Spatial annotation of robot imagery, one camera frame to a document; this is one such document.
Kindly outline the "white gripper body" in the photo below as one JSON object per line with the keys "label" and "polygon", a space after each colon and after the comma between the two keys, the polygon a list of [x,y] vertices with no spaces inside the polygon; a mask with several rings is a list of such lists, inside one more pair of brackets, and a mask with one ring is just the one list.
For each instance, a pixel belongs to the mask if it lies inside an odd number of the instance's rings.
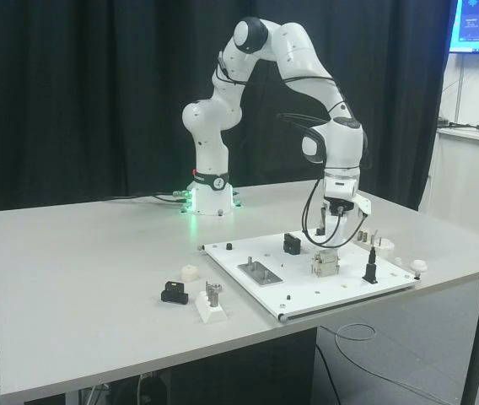
{"label": "white gripper body", "polygon": [[326,215],[326,233],[322,242],[324,248],[340,248],[345,245],[348,238],[346,234],[347,219],[347,212],[336,215],[328,213]]}

